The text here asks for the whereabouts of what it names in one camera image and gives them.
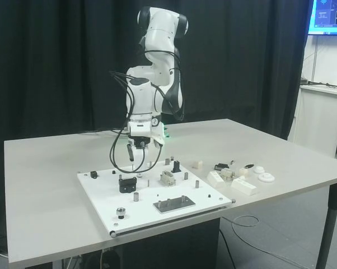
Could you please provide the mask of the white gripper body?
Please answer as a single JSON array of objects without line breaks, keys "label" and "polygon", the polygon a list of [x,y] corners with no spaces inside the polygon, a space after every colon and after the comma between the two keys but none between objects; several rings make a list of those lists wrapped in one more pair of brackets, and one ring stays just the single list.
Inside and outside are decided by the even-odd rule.
[{"label": "white gripper body", "polygon": [[148,149],[148,146],[144,149],[141,146],[133,146],[134,172],[144,173],[151,169]]}]

